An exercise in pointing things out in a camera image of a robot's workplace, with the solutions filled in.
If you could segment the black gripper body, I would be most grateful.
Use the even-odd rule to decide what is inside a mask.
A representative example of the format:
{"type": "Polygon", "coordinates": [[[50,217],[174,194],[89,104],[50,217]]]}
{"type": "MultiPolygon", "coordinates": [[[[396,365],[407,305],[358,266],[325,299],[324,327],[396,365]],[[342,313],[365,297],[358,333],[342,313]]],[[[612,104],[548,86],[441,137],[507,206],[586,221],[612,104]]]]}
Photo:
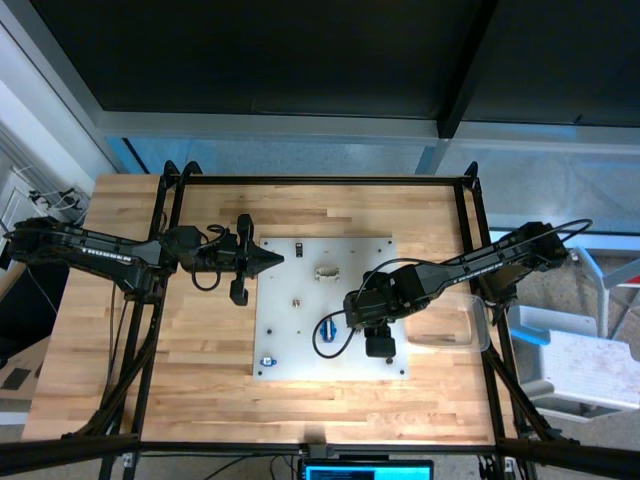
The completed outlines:
{"type": "Polygon", "coordinates": [[[394,287],[349,292],[343,301],[346,324],[362,329],[405,317],[405,306],[394,287]]]}
{"type": "Polygon", "coordinates": [[[249,244],[253,239],[254,224],[249,214],[241,214],[237,219],[236,234],[227,230],[217,247],[217,270],[220,273],[234,273],[230,283],[230,299],[236,306],[248,304],[245,279],[248,275],[249,244]]]}

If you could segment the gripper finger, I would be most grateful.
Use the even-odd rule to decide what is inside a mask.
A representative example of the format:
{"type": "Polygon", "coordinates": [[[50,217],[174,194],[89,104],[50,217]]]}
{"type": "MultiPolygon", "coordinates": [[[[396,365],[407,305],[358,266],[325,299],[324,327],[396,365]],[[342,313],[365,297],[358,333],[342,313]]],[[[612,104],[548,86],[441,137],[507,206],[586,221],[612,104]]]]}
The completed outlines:
{"type": "Polygon", "coordinates": [[[249,263],[249,276],[251,278],[257,277],[260,273],[284,262],[283,258],[279,259],[258,259],[252,260],[249,263]]]}
{"type": "Polygon", "coordinates": [[[249,256],[253,259],[283,259],[283,256],[262,248],[253,240],[249,242],[249,256]]]}

